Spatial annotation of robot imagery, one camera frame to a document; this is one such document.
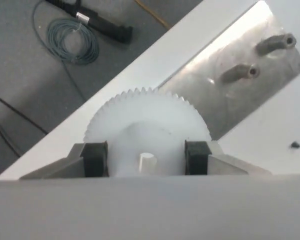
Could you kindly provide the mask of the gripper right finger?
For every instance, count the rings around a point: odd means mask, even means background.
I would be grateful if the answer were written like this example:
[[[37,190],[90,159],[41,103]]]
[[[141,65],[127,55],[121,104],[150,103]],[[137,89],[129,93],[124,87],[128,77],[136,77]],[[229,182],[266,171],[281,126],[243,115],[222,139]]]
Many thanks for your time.
[[[186,175],[271,175],[262,167],[224,153],[217,141],[185,141]]]

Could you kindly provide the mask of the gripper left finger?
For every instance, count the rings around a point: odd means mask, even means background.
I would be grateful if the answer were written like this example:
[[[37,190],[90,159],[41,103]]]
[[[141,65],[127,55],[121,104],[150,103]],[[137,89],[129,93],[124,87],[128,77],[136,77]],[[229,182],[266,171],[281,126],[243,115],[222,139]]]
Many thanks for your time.
[[[108,176],[108,143],[76,143],[69,154],[23,175],[22,179],[75,179]]]

